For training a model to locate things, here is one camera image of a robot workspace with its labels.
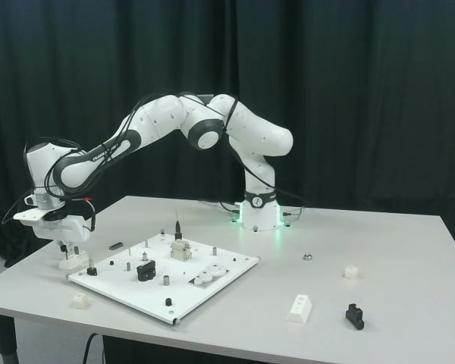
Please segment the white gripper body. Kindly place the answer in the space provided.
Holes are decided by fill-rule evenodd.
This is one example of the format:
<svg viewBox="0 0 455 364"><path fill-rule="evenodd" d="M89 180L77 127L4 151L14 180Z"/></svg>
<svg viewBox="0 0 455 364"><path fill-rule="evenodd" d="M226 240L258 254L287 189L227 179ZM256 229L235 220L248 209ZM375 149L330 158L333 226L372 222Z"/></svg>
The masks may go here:
<svg viewBox="0 0 455 364"><path fill-rule="evenodd" d="M40 219L33 225L33 232L38 238L62 242L85 242L90 237L84 218L78 215L57 221Z"/></svg>

